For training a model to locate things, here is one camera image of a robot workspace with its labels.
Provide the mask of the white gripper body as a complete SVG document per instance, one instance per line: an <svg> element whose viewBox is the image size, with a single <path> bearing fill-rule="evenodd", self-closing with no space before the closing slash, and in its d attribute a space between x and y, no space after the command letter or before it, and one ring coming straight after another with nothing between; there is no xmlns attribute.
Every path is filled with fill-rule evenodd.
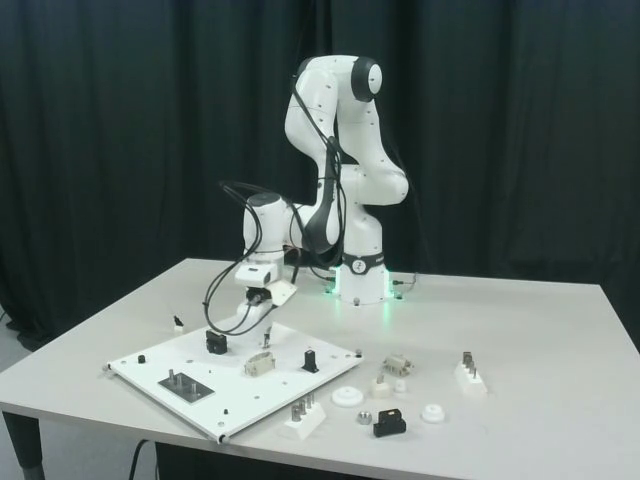
<svg viewBox="0 0 640 480"><path fill-rule="evenodd" d="M251 345L265 345L273 325L271 315L276 309L271 300L256 305L241 304L236 310L233 337Z"/></svg>

